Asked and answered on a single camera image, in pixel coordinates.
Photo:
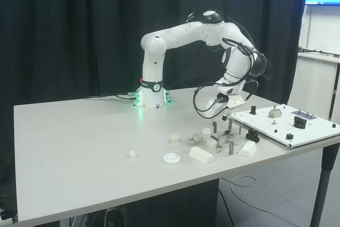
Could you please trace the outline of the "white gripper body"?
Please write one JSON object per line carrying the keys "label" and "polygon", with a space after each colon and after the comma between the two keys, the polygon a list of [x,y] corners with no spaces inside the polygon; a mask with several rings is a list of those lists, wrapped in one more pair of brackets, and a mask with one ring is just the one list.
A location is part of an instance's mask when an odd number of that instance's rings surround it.
{"label": "white gripper body", "polygon": [[227,102],[220,102],[216,99],[210,99],[207,103],[206,111],[203,113],[205,119],[213,119],[223,111],[228,109]]}

